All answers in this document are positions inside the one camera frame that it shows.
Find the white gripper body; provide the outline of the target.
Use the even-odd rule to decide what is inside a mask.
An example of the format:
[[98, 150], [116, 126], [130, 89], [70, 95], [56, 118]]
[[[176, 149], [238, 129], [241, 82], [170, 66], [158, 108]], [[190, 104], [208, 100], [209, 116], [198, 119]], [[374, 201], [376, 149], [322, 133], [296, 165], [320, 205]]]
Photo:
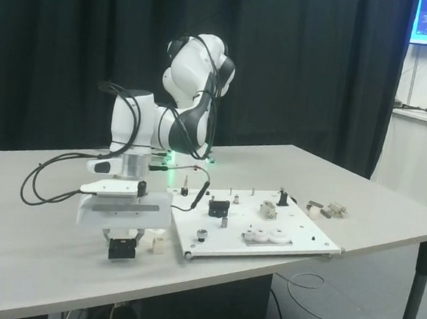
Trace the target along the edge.
[[148, 192], [141, 197], [86, 194], [79, 203], [77, 223], [109, 230], [168, 228], [172, 202], [169, 192]]

